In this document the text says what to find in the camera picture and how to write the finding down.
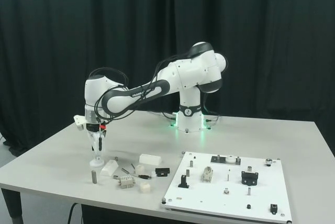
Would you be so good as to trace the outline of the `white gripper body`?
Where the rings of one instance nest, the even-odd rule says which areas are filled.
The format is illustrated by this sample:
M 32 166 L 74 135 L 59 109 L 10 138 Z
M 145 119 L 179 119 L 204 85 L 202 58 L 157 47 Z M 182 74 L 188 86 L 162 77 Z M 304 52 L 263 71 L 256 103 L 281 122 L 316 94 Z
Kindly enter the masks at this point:
M 88 131 L 88 138 L 91 142 L 91 147 L 95 154 L 101 154 L 103 150 L 103 143 L 105 139 L 105 134 L 103 132 L 91 132 Z

